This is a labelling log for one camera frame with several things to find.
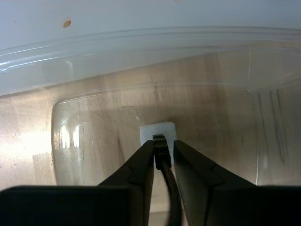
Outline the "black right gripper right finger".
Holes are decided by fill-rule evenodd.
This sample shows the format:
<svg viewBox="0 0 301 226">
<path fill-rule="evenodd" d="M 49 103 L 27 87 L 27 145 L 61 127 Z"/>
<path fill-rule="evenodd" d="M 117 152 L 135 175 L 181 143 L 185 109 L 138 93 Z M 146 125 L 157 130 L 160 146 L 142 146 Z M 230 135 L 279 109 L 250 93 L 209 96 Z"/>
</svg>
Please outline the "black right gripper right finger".
<svg viewBox="0 0 301 226">
<path fill-rule="evenodd" d="M 257 186 L 183 141 L 174 166 L 190 226 L 299 226 L 299 186 Z"/>
</svg>

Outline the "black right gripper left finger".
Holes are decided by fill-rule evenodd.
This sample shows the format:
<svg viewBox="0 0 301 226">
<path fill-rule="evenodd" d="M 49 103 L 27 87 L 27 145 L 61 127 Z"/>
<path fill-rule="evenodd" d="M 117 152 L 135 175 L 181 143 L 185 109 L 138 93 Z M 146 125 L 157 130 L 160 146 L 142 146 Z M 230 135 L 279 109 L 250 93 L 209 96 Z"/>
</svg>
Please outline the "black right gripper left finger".
<svg viewBox="0 0 301 226">
<path fill-rule="evenodd" d="M 145 142 L 96 186 L 15 186 L 0 193 L 3 226 L 145 226 L 153 142 Z"/>
</svg>

